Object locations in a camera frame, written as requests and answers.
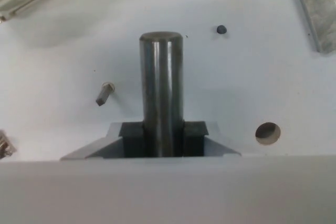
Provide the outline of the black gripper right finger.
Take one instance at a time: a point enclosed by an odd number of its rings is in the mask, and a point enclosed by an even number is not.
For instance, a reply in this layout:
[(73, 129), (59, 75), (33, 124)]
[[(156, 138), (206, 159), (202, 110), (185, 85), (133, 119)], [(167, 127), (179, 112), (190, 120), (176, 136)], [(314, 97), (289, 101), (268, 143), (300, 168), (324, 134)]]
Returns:
[(183, 157), (241, 156), (241, 153), (227, 147), (217, 122), (185, 121)]

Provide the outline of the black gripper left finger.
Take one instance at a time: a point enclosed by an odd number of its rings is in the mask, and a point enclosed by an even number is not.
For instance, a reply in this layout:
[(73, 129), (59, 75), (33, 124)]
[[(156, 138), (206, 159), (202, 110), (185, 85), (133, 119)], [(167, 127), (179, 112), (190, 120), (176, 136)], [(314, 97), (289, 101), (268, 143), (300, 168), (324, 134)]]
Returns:
[(111, 123), (107, 135), (61, 158), (62, 161), (82, 159), (143, 158), (142, 122)]

